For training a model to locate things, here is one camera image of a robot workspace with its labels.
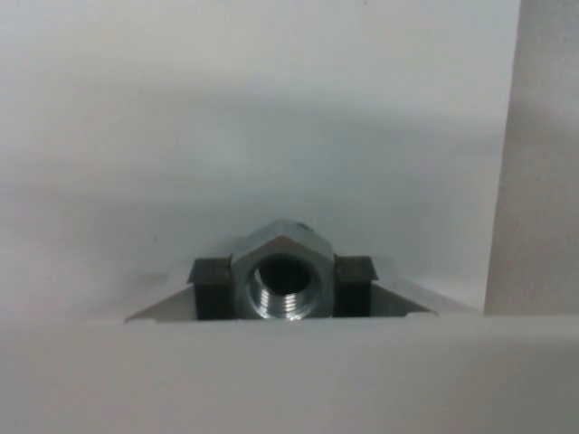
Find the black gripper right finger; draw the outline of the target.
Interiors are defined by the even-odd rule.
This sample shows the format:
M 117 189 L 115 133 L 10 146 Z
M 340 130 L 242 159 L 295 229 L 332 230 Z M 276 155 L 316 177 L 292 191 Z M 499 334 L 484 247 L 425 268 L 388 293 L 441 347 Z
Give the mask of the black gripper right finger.
M 424 303 L 378 284 L 375 264 L 369 256 L 335 257 L 333 317 L 405 317 L 435 314 Z

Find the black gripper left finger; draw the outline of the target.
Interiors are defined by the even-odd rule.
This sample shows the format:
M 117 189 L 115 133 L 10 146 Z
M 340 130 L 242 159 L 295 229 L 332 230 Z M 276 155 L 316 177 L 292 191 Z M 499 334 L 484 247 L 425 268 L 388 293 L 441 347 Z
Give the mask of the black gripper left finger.
M 137 278 L 132 289 L 99 308 L 99 321 L 163 323 L 233 318 L 230 258 L 187 259 L 170 271 Z

